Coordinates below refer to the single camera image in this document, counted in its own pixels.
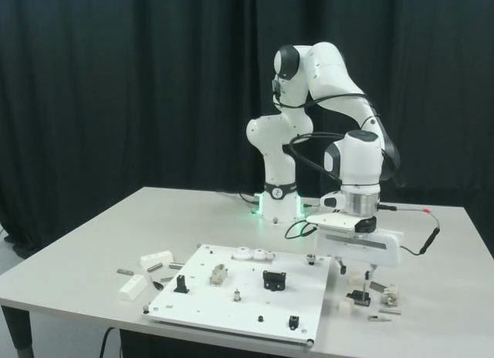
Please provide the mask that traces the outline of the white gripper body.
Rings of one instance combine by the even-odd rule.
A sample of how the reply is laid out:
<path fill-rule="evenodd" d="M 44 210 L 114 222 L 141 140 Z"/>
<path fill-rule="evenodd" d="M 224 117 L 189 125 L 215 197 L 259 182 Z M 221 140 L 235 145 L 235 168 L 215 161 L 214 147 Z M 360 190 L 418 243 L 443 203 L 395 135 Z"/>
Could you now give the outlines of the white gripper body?
<path fill-rule="evenodd" d="M 388 268 L 396 268 L 400 264 L 402 242 L 402 232 L 385 229 L 360 236 L 337 234 L 323 228 L 317 231 L 320 254 Z"/>

